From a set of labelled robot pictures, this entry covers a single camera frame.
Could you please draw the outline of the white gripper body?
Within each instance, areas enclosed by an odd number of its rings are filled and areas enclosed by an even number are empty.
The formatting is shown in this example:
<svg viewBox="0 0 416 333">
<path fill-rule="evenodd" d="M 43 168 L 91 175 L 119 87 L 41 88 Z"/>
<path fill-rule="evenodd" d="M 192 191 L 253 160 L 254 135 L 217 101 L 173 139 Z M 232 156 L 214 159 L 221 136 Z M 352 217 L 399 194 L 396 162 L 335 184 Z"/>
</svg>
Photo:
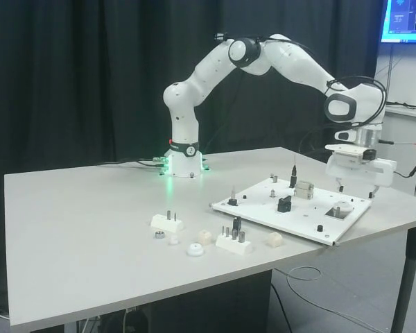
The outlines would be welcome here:
<svg viewBox="0 0 416 333">
<path fill-rule="evenodd" d="M 361 155 L 333 153 L 326 166 L 327 175 L 341 180 L 353 180 L 375 187 L 390 187 L 395 172 L 395 162 L 377 158 L 364 161 Z"/>
</svg>

